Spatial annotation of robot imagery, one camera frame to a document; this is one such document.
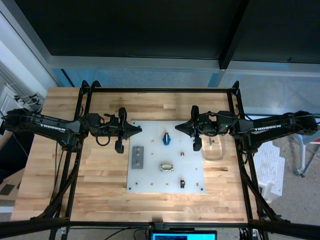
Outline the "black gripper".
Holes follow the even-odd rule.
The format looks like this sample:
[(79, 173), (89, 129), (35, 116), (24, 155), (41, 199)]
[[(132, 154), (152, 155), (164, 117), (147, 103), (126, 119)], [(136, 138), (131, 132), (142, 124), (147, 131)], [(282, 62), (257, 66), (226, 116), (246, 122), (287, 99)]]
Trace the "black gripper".
[(193, 105), (191, 108), (191, 119), (187, 122), (178, 124), (175, 129), (190, 138), (194, 138), (193, 150), (198, 152), (202, 148), (202, 139), (200, 135), (215, 137), (218, 135), (216, 123), (210, 120), (211, 112), (199, 113), (199, 107)]
[[(124, 152), (124, 146), (123, 146), (123, 139), (124, 139), (124, 132), (125, 132), (125, 122), (127, 121), (127, 111), (124, 107), (121, 107), (118, 110), (118, 117), (116, 117), (114, 114), (104, 114), (105, 117), (109, 117), (109, 122), (106, 124), (106, 133), (108, 137), (117, 137), (117, 140), (115, 141), (114, 149), (117, 153), (123, 153)], [(126, 122), (126, 129), (128, 132), (126, 132), (126, 139), (129, 139), (130, 137), (139, 134), (142, 132), (142, 128), (138, 125), (132, 125), (129, 122)]]

